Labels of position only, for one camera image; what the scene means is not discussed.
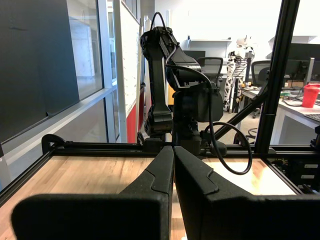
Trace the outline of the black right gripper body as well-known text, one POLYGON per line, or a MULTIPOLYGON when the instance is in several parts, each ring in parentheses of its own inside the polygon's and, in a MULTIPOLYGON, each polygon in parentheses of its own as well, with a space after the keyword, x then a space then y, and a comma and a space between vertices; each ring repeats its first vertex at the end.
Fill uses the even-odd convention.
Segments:
POLYGON ((223 116, 223 100, 220 90, 214 88, 209 100, 205 83, 182 88, 174 94, 172 145, 181 146, 192 154, 203 154, 212 148, 210 133, 200 132, 198 123, 213 122, 223 116))

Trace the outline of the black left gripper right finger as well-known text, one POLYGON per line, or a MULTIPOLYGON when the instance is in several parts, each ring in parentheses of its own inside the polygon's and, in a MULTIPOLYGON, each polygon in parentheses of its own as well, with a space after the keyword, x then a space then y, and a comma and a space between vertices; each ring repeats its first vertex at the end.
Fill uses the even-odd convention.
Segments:
POLYGON ((254 195, 195 155, 174 149, 174 180, 189 240, 317 240, 315 194, 254 195))

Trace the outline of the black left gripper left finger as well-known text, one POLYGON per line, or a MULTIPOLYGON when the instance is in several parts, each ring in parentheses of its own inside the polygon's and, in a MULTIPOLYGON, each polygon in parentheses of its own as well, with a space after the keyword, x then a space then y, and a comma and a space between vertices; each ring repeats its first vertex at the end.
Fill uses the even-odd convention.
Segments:
POLYGON ((11 214, 19 240, 168 240, 174 151, 164 147, 118 194, 38 194, 11 214))

